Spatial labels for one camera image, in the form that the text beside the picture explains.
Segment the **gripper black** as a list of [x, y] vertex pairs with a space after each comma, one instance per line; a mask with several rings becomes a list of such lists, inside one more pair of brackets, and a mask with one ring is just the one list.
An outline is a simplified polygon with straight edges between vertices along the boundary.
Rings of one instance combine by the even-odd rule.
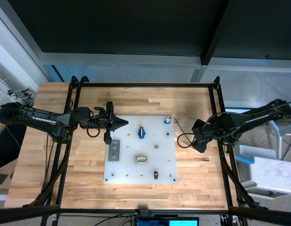
[[203, 128], [204, 125], [204, 121], [197, 119], [191, 129], [194, 134], [192, 147], [201, 154], [205, 152], [207, 143], [213, 139], [212, 129], [209, 126]]
[[88, 133], [89, 137], [96, 138], [100, 134], [101, 129], [105, 129], [106, 132], [104, 133], [104, 142], [107, 145], [112, 143], [112, 138], [110, 136], [110, 132], [112, 131], [112, 124], [114, 124], [114, 130], [117, 130], [123, 126], [128, 125], [128, 121], [122, 118], [117, 117], [114, 115], [114, 106], [112, 102], [107, 102], [106, 109], [103, 107], [94, 107], [94, 110], [98, 111], [97, 115], [93, 115], [88, 120], [88, 128], [89, 129], [97, 129], [98, 133], [96, 135], [91, 135]]

